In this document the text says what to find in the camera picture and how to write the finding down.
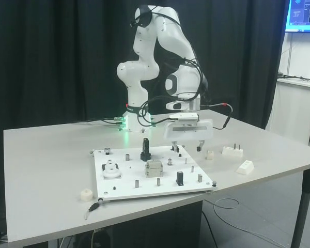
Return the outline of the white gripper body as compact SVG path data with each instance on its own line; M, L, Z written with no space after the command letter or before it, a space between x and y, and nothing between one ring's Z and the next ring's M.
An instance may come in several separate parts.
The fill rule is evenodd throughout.
M163 137L171 142L209 140L213 138L213 120L197 122L169 122L164 126Z

